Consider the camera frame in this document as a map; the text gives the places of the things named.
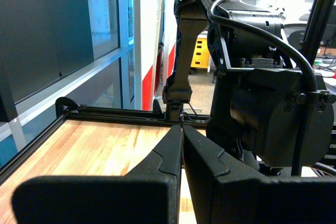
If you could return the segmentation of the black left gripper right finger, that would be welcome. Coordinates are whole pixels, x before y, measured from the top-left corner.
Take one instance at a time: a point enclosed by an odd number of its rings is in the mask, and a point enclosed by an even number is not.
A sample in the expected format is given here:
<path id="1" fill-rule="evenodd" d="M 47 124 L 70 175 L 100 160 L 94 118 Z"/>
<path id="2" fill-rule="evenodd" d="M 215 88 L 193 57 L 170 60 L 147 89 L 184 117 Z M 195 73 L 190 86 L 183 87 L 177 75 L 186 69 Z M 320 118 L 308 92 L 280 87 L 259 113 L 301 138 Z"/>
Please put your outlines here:
<path id="1" fill-rule="evenodd" d="M 183 132 L 198 223 L 335 223 L 335 178 L 267 177 L 191 126 Z"/>

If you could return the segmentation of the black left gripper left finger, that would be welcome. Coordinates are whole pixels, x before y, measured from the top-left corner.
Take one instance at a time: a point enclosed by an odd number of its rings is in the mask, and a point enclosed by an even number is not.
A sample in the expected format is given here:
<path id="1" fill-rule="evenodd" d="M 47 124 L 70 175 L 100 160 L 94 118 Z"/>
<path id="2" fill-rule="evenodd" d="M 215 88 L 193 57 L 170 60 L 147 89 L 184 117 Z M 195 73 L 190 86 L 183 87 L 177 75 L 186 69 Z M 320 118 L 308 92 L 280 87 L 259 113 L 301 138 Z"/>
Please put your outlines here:
<path id="1" fill-rule="evenodd" d="M 39 176 L 12 195 L 18 223 L 178 223 L 183 134 L 175 125 L 124 176 Z"/>

